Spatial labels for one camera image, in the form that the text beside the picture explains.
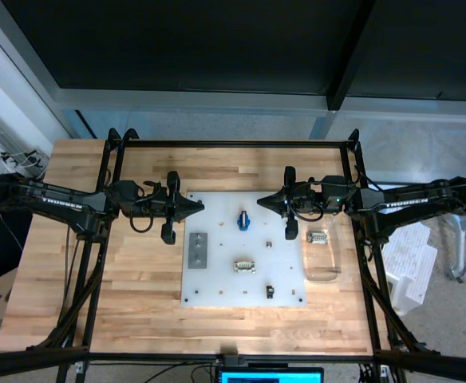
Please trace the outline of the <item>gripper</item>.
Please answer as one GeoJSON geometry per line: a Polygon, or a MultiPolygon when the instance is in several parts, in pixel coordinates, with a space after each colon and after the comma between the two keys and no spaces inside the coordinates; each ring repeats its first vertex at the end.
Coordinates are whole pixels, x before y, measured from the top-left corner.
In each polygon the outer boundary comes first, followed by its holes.
{"type": "Polygon", "coordinates": [[[297,219],[307,223],[315,223],[323,217],[322,203],[318,198],[318,192],[312,189],[313,185],[318,185],[314,177],[310,177],[307,181],[298,182],[295,168],[286,166],[284,187],[277,192],[257,199],[257,204],[260,207],[276,213],[281,218],[287,217],[286,240],[297,238],[297,219]]]}
{"type": "MultiPolygon", "coordinates": [[[[166,181],[165,187],[161,183],[154,184],[147,203],[148,217],[151,222],[158,218],[165,219],[165,223],[161,227],[160,237],[165,244],[175,244],[176,233],[173,230],[173,223],[176,220],[177,200],[180,195],[180,177],[176,171],[170,171],[166,181]]],[[[196,192],[186,194],[184,204],[190,208],[184,209],[182,219],[204,210],[201,195],[196,192]]]]}

